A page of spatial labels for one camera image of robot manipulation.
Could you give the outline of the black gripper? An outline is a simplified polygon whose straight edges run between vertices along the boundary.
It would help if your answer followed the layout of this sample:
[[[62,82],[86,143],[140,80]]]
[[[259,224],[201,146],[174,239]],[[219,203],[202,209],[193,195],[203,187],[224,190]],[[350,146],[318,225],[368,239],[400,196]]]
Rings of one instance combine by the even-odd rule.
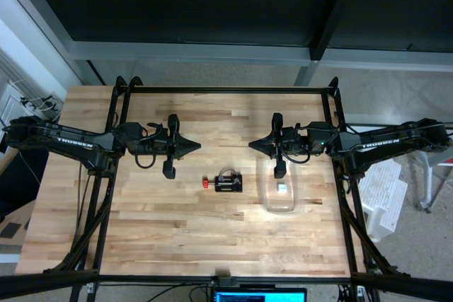
[[[249,147],[263,153],[269,159],[273,158],[273,146],[275,147],[276,166],[274,178],[283,179],[287,174],[285,159],[294,164],[305,164],[310,160],[310,152],[299,134],[302,129],[300,123],[294,127],[283,127],[282,114],[275,112],[272,118],[272,132],[266,137],[251,141]]]
[[[178,116],[176,114],[169,115],[167,125],[168,127],[164,128],[162,124],[153,122],[147,124],[148,127],[154,128],[154,133],[141,140],[141,155],[152,156],[153,161],[150,165],[142,166],[142,168],[151,168],[155,164],[157,156],[166,156],[162,173],[165,178],[174,179],[176,177],[176,169],[173,166],[173,161],[176,158],[176,137],[180,127]],[[182,146],[178,150],[179,159],[201,148],[200,143],[186,139],[181,134],[178,135],[178,143]]]

